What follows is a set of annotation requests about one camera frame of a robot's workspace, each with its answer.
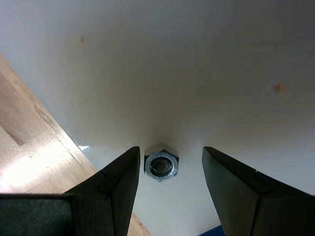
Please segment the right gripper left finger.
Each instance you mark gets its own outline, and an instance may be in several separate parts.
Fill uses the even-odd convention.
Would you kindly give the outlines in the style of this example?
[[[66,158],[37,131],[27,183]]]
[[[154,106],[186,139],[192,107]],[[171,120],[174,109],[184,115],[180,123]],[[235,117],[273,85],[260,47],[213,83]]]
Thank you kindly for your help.
[[[63,194],[1,194],[2,236],[125,236],[139,182],[132,147]]]

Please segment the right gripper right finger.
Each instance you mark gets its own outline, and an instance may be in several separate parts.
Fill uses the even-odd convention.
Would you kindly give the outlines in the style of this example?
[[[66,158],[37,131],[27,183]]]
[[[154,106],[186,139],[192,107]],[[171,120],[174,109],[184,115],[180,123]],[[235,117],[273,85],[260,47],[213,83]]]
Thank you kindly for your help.
[[[204,147],[206,184],[227,236],[313,236],[315,198],[213,148]]]

